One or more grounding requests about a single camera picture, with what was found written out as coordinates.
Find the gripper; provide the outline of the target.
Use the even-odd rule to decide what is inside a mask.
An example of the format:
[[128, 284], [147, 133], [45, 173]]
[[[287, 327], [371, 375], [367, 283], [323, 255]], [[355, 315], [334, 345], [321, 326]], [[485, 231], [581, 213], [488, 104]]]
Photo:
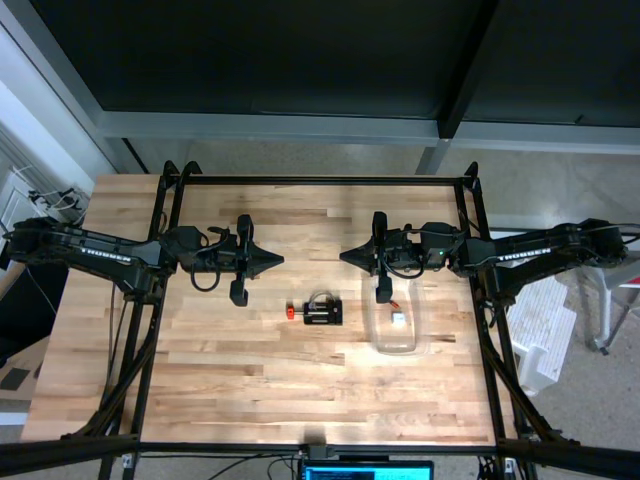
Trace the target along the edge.
[[[207, 230], [219, 236], [216, 243], [207, 247], [205, 253], [206, 271], [215, 274], [214, 283], [205, 292], [215, 290], [223, 273], [233, 273], [235, 279], [230, 284], [229, 297], [238, 307], [246, 307], [249, 294], [245, 288], [248, 277], [250, 259], [249, 244], [253, 239], [253, 222], [248, 214], [242, 214], [237, 219], [236, 233], [221, 227], [208, 227]], [[284, 263], [284, 257], [262, 249], [255, 243], [251, 244], [251, 277], [256, 278], [263, 272]]]
[[389, 230], [387, 215], [375, 212], [373, 217], [373, 241], [341, 252], [339, 258], [347, 264], [357, 267], [369, 276], [378, 278], [375, 289], [377, 303], [389, 303], [393, 297], [393, 282], [390, 275], [405, 280], [418, 278], [423, 272], [422, 254], [418, 247], [408, 239], [411, 230]]

